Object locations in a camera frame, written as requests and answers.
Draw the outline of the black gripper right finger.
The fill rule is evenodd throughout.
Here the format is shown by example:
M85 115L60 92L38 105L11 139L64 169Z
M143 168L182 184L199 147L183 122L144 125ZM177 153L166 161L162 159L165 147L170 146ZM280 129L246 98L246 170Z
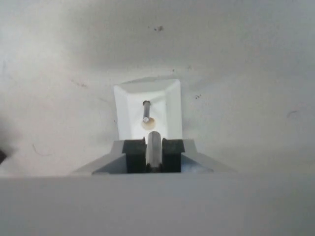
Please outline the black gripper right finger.
M201 152L193 139L163 139L162 165L165 173L232 173L234 169Z

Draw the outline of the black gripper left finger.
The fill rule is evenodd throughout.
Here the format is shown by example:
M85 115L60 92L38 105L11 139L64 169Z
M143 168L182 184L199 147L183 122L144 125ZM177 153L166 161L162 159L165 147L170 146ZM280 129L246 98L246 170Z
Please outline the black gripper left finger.
M110 152L74 171L78 175L144 174L146 143L140 140L119 140Z

